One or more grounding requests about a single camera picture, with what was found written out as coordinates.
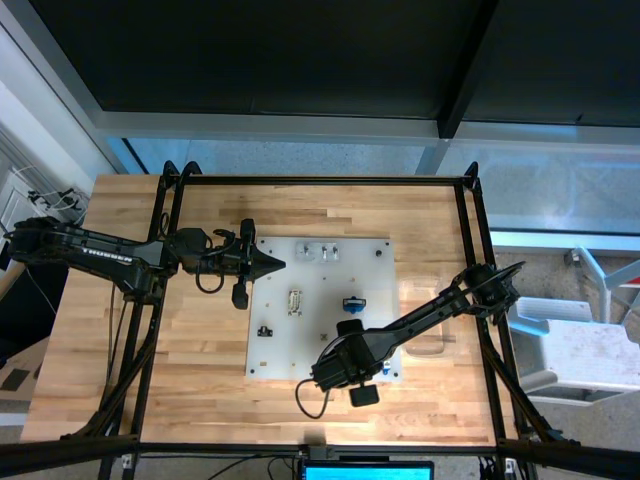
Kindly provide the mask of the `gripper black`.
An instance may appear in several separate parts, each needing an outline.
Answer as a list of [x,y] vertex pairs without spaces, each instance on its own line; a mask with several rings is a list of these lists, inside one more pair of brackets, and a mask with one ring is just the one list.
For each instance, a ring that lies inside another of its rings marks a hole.
[[377,404],[378,389],[366,382],[372,379],[379,364],[371,363],[372,356],[362,337],[362,321],[341,321],[336,328],[338,336],[312,365],[311,378],[324,393],[351,386],[349,397],[354,408]]
[[252,271],[252,254],[254,250],[254,263],[260,264],[254,267],[254,281],[269,276],[286,268],[285,262],[261,251],[255,246],[256,229],[253,219],[244,219],[240,224],[240,233],[215,229],[212,234],[220,237],[223,242],[214,246],[209,241],[209,246],[202,257],[202,273],[214,275],[219,278],[219,284],[213,289],[202,287],[202,292],[213,295],[222,290],[227,276],[234,276],[237,281],[232,288],[232,304],[236,309],[247,310],[249,296],[247,282]]

